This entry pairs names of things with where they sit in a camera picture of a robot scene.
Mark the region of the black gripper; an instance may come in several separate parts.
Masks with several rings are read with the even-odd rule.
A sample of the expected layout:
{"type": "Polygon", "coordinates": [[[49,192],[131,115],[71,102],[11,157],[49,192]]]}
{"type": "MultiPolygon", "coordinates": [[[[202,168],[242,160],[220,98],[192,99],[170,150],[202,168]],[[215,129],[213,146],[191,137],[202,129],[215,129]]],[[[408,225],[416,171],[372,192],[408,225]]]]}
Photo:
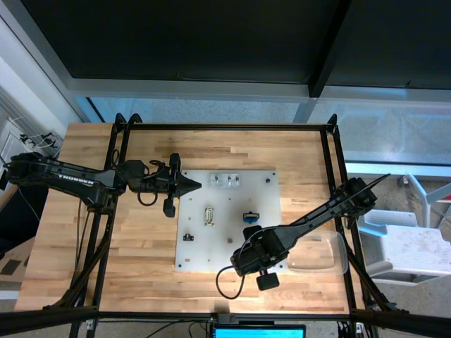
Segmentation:
{"type": "Polygon", "coordinates": [[[140,204],[146,207],[153,206],[158,201],[160,194],[166,194],[167,198],[163,202],[163,213],[168,218],[175,217],[174,198],[178,187],[178,198],[202,188],[202,184],[180,173],[181,160],[179,154],[171,154],[169,166],[159,160],[150,160],[150,165],[157,167],[156,171],[150,172],[140,181],[140,194],[152,193],[154,200],[150,203],[140,204]]]}
{"type": "Polygon", "coordinates": [[[280,285],[277,274],[268,271],[278,261],[265,253],[262,248],[246,246],[243,250],[237,249],[230,258],[230,262],[240,277],[258,273],[256,281],[259,291],[266,291],[280,285]]]}

